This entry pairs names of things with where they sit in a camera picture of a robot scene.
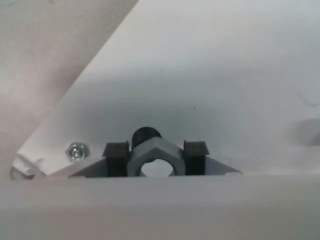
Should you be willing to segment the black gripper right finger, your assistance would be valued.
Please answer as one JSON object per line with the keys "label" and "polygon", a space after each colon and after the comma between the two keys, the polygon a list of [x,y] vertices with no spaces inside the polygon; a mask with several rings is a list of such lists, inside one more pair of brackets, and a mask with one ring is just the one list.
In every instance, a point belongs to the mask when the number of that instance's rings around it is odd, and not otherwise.
{"label": "black gripper right finger", "polygon": [[205,141],[184,141],[183,160],[186,176],[225,176],[243,173],[229,165],[208,157],[209,150]]}

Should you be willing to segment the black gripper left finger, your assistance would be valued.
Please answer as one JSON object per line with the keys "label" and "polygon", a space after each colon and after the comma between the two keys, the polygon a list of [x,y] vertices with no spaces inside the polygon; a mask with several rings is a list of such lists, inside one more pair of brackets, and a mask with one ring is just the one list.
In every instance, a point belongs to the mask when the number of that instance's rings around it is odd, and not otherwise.
{"label": "black gripper left finger", "polygon": [[117,178],[127,177],[127,164],[130,157],[130,144],[125,142],[109,142],[106,144],[102,159],[82,167],[70,177],[85,178]]}

